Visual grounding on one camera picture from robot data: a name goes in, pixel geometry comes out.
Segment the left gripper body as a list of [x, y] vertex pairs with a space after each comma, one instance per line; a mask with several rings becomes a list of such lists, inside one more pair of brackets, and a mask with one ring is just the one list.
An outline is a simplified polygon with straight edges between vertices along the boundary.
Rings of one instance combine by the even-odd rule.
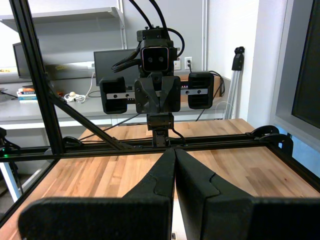
[[[154, 90], [160, 101], [162, 89], [162, 74], [151, 74]], [[187, 96], [189, 108], [193, 110], [209, 109], [213, 105], [215, 77], [210, 72], [191, 72], [187, 80], [180, 78], [180, 105], [181, 96]], [[125, 79], [102, 79], [99, 84], [103, 111], [108, 114], [123, 114], [129, 104], [136, 105], [135, 84], [133, 91], [127, 91]]]

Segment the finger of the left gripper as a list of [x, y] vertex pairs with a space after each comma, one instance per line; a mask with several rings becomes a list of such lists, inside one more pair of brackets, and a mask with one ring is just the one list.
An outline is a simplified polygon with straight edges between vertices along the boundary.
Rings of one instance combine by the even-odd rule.
[[160, 92], [160, 112], [178, 112], [181, 109], [181, 79], [178, 76], [164, 76]]
[[151, 77], [138, 78], [134, 83], [134, 97], [138, 114], [160, 113], [160, 101]]

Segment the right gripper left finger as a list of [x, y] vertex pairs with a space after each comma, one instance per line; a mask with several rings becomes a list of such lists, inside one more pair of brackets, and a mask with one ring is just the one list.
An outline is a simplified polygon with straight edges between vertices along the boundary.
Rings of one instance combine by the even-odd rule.
[[172, 236], [175, 151], [166, 150], [121, 198], [49, 197], [19, 215], [23, 240], [169, 240]]

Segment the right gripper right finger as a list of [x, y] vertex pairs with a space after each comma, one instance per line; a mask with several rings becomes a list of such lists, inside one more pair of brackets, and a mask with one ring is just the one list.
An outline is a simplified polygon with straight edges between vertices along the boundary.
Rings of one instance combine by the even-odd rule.
[[254, 197], [182, 149], [176, 189], [189, 240], [317, 240], [318, 198]]

